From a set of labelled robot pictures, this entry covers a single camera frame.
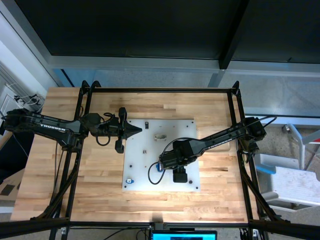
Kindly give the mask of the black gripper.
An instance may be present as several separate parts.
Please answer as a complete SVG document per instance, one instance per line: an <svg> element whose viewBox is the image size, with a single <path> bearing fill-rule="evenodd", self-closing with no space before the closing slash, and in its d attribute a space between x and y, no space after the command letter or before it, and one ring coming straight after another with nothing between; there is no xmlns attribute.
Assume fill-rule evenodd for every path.
<svg viewBox="0 0 320 240"><path fill-rule="evenodd" d="M172 170L173 182L174 183L187 183L188 182L188 174L186 173L186 169L184 166L178 166Z"/></svg>
<svg viewBox="0 0 320 240"><path fill-rule="evenodd" d="M123 140L142 132L142 128L132 125L127 121L127 111L121 107L118 111L119 123L117 127L117 140L115 141L115 150L118 154L124 153Z"/></svg>

